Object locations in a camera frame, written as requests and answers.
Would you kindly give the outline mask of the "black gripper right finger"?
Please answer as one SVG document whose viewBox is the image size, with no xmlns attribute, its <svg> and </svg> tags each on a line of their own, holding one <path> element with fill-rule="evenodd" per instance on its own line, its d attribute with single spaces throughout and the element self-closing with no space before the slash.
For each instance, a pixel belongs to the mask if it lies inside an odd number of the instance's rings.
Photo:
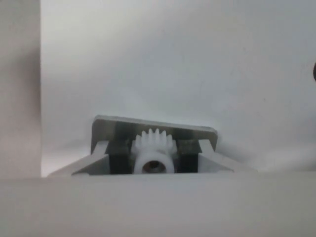
<svg viewBox="0 0 316 237">
<path fill-rule="evenodd" d="M 208 139 L 177 140 L 177 173 L 257 172 L 241 162 L 213 150 Z"/>
</svg>

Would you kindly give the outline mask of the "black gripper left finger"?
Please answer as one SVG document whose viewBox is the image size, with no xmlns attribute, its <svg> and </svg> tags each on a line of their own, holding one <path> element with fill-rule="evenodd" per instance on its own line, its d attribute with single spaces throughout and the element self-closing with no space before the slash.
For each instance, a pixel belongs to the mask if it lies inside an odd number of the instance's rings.
<svg viewBox="0 0 316 237">
<path fill-rule="evenodd" d="M 51 175 L 130 174 L 129 156 L 128 141 L 99 141 L 92 154 L 52 172 Z"/>
</svg>

